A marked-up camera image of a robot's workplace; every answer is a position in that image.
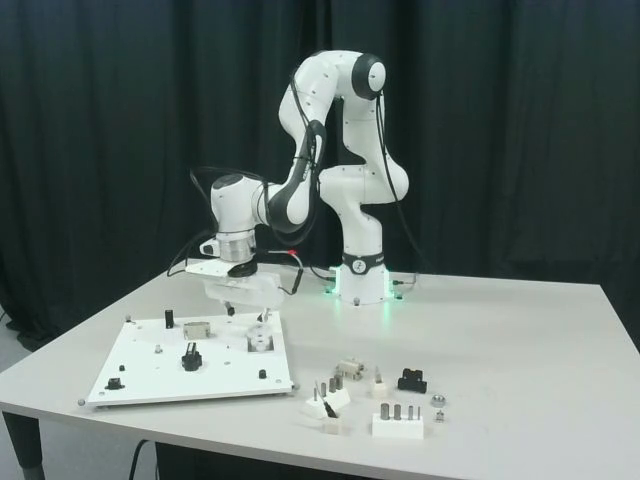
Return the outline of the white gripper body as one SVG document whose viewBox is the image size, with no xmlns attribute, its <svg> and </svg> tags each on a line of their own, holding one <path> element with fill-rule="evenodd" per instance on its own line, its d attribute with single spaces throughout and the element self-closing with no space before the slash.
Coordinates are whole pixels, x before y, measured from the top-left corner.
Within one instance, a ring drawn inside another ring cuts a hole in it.
<svg viewBox="0 0 640 480">
<path fill-rule="evenodd" d="M 259 272 L 249 277 L 206 277 L 204 288 L 208 297 L 232 305 L 279 307 L 284 301 L 280 276 Z"/>
</svg>

